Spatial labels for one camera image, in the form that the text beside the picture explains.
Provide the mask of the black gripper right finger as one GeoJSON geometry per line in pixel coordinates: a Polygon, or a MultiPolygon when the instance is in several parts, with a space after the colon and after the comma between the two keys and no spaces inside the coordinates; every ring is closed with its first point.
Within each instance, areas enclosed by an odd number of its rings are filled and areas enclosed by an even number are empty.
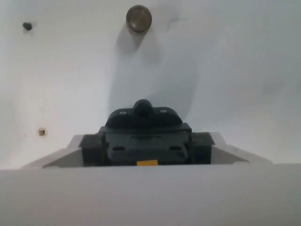
{"type": "Polygon", "coordinates": [[[192,133],[191,151],[193,164],[272,163],[266,158],[227,144],[220,132],[192,133]]]}

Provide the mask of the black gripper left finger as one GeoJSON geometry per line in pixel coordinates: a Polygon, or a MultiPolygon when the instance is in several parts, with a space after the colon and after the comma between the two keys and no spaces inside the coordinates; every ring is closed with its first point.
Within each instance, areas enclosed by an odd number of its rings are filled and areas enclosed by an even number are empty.
{"type": "Polygon", "coordinates": [[[67,147],[24,165],[23,169],[82,168],[102,164],[103,135],[75,135],[67,147]]]}

